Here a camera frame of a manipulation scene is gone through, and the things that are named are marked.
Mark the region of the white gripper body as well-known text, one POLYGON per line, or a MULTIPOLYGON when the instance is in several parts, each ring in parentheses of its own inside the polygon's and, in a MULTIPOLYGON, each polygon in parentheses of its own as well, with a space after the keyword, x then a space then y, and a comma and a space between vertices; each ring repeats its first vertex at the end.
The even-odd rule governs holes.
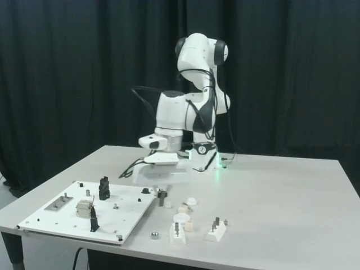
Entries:
POLYGON ((132 182, 138 186, 166 186, 189 182, 186 166, 138 165, 133 169, 132 182))

